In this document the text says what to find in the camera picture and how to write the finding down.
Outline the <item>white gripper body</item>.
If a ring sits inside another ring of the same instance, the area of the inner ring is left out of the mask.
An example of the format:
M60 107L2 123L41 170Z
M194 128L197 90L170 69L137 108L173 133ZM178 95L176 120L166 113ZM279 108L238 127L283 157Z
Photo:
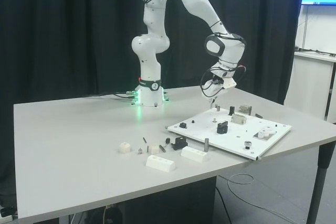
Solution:
M227 93L223 87L224 80L222 78L212 78L201 86L202 96L206 99L217 99Z

